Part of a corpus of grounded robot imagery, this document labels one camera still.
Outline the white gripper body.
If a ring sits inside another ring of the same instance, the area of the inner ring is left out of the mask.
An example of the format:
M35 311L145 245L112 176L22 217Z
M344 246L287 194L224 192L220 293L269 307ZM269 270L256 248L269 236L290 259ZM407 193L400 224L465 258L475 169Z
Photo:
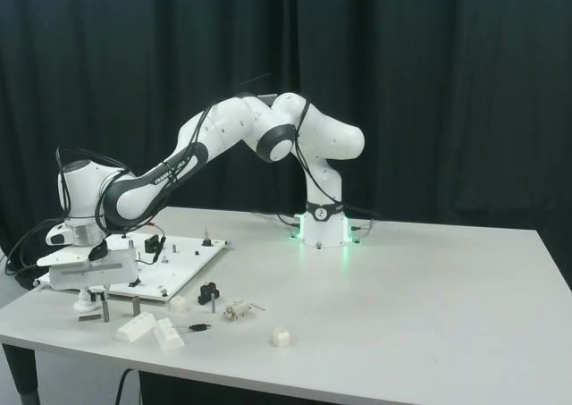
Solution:
M49 268L50 286L57 291L132 283L136 279L137 262L133 249L109 250L105 257L95 261Z

